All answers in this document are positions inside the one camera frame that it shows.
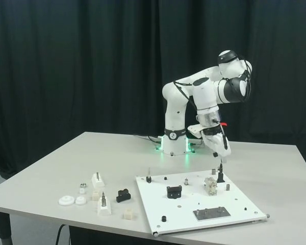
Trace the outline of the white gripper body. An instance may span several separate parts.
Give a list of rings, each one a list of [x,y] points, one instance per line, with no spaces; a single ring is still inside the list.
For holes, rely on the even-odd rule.
[[[217,152],[219,156],[227,157],[231,154],[231,147],[228,138],[222,133],[216,135],[202,135],[205,145],[212,150]]]

